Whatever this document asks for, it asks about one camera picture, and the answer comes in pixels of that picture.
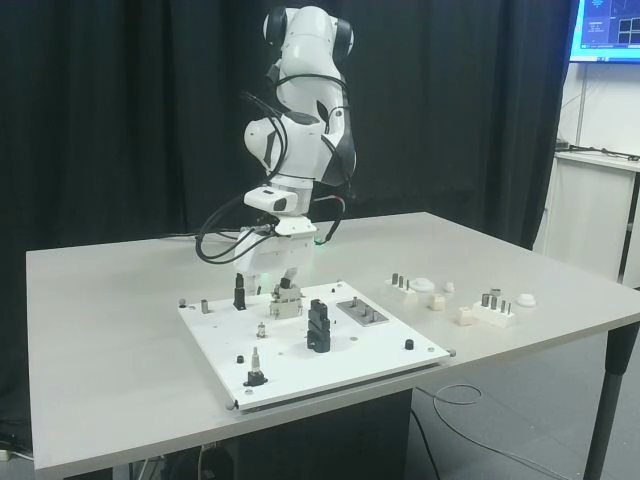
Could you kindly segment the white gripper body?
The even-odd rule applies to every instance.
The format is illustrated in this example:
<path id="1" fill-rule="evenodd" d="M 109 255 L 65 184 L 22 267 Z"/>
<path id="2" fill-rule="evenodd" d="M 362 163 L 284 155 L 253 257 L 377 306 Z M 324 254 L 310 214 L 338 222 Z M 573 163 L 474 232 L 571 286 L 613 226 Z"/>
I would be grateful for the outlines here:
<path id="1" fill-rule="evenodd" d="M 312 235 L 289 237 L 248 233 L 235 248 L 233 266 L 237 272 L 248 276 L 284 273 L 309 263 L 313 247 Z"/>

